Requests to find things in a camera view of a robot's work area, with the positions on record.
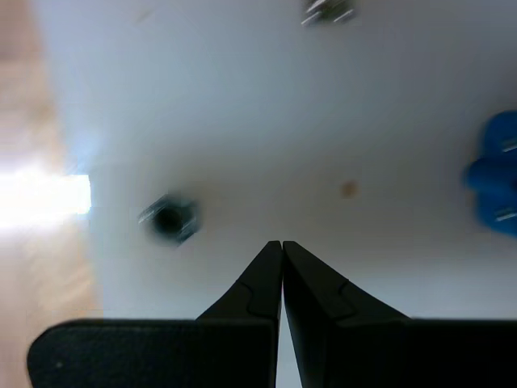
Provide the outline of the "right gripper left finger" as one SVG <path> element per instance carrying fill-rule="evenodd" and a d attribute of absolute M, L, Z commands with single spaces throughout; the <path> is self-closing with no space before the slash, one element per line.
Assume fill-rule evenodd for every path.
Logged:
<path fill-rule="evenodd" d="M 273 387 L 282 247 L 268 242 L 193 320 L 77 319 L 27 352 L 34 387 Z"/>

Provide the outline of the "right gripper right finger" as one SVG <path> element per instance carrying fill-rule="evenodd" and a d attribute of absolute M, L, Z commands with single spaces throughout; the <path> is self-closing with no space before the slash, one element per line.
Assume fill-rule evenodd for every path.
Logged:
<path fill-rule="evenodd" d="M 516 324 L 411 318 L 285 242 L 284 303 L 305 387 L 513 387 Z"/>

